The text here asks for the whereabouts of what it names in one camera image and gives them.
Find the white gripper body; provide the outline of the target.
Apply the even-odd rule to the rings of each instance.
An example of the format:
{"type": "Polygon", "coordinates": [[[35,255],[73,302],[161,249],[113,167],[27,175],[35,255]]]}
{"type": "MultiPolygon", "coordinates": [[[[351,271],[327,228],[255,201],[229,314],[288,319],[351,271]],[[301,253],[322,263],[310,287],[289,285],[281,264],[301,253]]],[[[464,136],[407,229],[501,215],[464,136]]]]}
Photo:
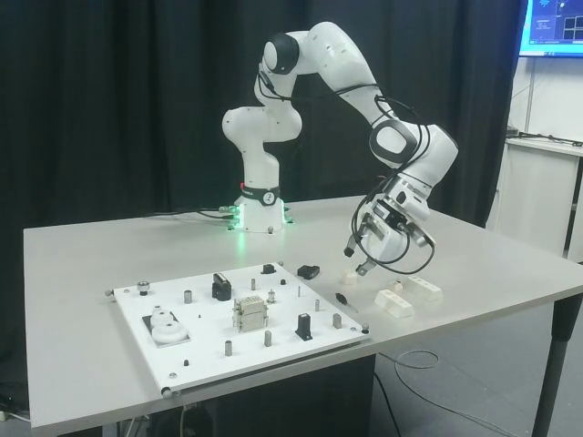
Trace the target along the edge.
{"type": "Polygon", "coordinates": [[[362,222],[362,252],[371,267],[390,269],[402,259],[410,246],[406,232],[393,229],[382,220],[366,218],[362,222]]]}

